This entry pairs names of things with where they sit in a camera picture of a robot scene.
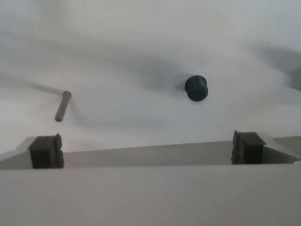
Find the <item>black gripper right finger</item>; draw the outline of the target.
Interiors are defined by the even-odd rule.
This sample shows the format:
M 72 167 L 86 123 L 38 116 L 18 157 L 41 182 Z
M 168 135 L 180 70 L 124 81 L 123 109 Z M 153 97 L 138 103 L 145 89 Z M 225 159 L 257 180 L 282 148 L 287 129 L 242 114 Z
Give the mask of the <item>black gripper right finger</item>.
M 231 163 L 289 164 L 301 160 L 301 137 L 272 138 L 265 132 L 233 134 Z

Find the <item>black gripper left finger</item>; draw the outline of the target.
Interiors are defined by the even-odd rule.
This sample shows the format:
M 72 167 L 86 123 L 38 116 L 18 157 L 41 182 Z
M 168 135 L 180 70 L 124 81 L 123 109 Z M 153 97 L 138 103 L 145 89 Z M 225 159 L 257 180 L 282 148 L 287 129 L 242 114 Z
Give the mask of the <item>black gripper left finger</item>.
M 62 169 L 62 137 L 27 137 L 17 148 L 0 155 L 1 169 Z

